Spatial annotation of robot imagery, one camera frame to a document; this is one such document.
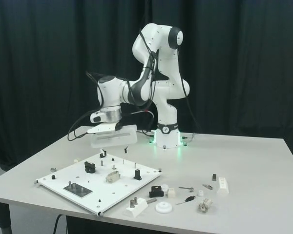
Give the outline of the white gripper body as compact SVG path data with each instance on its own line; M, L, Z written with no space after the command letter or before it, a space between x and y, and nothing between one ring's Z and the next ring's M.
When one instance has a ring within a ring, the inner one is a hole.
M125 125L116 130L116 124L99 124L89 129L91 146L106 148L119 145L130 145L137 142L137 126Z

